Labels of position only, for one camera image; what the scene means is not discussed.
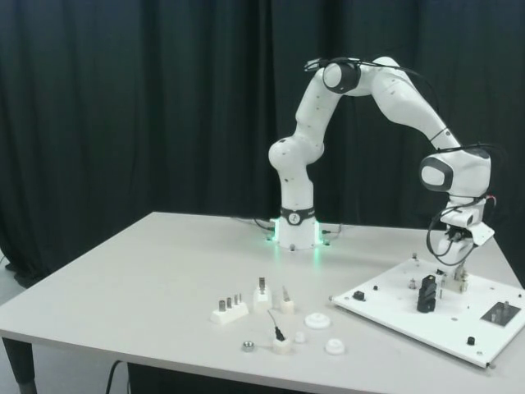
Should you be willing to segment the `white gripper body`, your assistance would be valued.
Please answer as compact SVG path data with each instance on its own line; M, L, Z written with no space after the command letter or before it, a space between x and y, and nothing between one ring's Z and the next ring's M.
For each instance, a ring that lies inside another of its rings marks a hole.
M465 238L459 241L442 239L438 244L436 259L441 265L451 268L463 264L472 251L472 238Z

